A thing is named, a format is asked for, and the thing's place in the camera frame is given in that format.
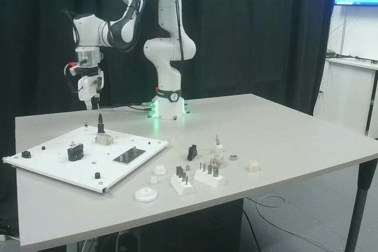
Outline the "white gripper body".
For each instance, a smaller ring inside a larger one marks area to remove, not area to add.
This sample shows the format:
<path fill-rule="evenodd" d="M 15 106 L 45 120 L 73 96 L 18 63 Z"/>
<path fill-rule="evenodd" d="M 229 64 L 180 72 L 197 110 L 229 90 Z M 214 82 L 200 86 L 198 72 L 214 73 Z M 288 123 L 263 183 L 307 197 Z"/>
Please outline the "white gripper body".
<path fill-rule="evenodd" d="M 78 81 L 78 97 L 82 102 L 91 100 L 93 97 L 100 97 L 97 92 L 97 79 L 99 76 L 84 76 Z"/>

